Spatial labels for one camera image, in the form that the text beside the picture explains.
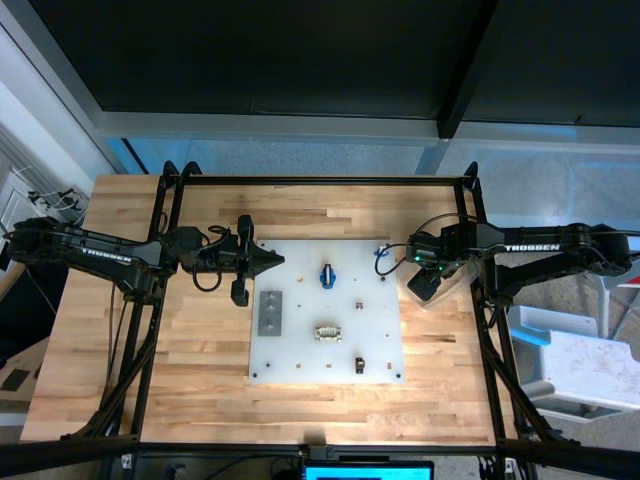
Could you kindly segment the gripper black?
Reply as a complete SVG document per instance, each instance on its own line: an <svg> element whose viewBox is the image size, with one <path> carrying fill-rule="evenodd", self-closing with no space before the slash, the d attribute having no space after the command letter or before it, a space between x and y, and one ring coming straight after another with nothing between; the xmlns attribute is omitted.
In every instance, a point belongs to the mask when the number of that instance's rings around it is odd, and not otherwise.
<svg viewBox="0 0 640 480"><path fill-rule="evenodd" d="M215 263L219 279L225 274L234 274L236 279L231 283L230 297L238 307L247 307L249 292L246 280L250 277L251 254L253 245L254 224L249 215L241 215L237 222L237 233L228 233L216 247ZM271 245L256 243L254 245L255 275L258 276L285 262L285 257L279 254Z"/></svg>
<svg viewBox="0 0 640 480"><path fill-rule="evenodd" d="M442 279L458 270L456 254L457 226L445 227L439 236L414 233L406 246L406 260L419 266L407 287L420 300L428 302L436 294Z"/></svg>

